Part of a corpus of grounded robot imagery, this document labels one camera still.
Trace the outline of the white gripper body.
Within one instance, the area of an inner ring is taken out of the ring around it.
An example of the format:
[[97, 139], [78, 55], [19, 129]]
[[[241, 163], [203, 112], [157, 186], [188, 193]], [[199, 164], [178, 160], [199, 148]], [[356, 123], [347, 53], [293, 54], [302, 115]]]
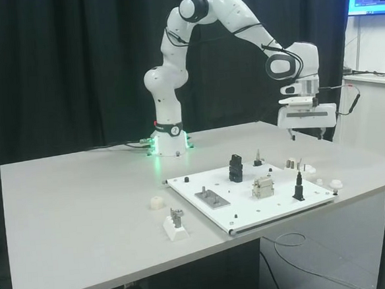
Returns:
[[297, 110], [284, 106], [278, 112], [278, 127], [281, 129], [310, 129], [334, 127], [337, 106], [334, 103], [320, 104], [309, 110]]

